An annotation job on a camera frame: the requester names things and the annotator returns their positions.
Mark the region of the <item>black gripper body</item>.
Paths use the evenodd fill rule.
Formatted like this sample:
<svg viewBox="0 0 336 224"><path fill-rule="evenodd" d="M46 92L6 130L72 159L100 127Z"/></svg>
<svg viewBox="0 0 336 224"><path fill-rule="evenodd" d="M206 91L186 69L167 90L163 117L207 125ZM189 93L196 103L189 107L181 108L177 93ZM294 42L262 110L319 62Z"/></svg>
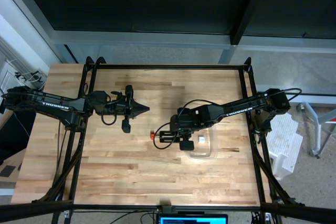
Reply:
<svg viewBox="0 0 336 224"><path fill-rule="evenodd" d="M127 85L125 87L125 95L121 97L121 100L117 103L117 115L123 115L121 128L124 133L131 132L131 125L129 119L131 118L132 110L132 99L133 99L133 87L132 85Z"/></svg>
<svg viewBox="0 0 336 224"><path fill-rule="evenodd" d="M180 150L193 151L194 142L190 141L191 135L196 131L197 121L194 115L180 116Z"/></svg>

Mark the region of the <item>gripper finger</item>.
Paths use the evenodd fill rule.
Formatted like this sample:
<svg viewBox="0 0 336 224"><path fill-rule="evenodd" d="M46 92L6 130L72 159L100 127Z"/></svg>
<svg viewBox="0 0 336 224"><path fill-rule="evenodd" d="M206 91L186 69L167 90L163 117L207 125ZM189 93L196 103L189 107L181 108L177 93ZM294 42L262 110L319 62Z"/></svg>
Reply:
<svg viewBox="0 0 336 224"><path fill-rule="evenodd" d="M132 107L134 109L149 109L148 106L142 105L140 103L137 103L135 100L132 100Z"/></svg>
<svg viewBox="0 0 336 224"><path fill-rule="evenodd" d="M144 109L133 108L132 109L132 117L136 117L136 116L138 116L140 114L143 114L143 113L145 113L149 110L150 110L149 108L147 108L147 109L146 108L144 108Z"/></svg>

